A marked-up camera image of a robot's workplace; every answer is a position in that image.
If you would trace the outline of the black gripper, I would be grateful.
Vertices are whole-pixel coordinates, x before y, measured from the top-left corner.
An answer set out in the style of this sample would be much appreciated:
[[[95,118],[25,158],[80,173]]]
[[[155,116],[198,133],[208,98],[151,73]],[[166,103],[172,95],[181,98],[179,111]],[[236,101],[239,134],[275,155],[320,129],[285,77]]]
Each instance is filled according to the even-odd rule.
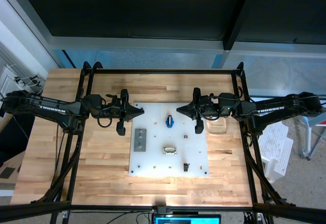
[[[116,126],[116,132],[120,136],[124,136],[126,133],[126,129],[124,127],[124,122],[130,121],[135,117],[144,114],[143,108],[132,106],[128,103],[129,94],[126,89],[122,89],[120,92],[120,98],[117,95],[106,94],[106,97],[111,98],[111,102],[109,104],[102,106],[102,111],[100,113],[101,119],[109,119],[110,122],[108,125],[100,125],[102,128],[108,128],[111,126],[113,119],[119,119]]]
[[[178,113],[196,121],[195,134],[201,134],[204,130],[202,118],[207,121],[215,121],[220,117],[218,105],[214,104],[212,99],[216,99],[213,93],[209,96],[202,96],[201,90],[194,88],[193,100],[189,104],[185,104],[176,109]]]

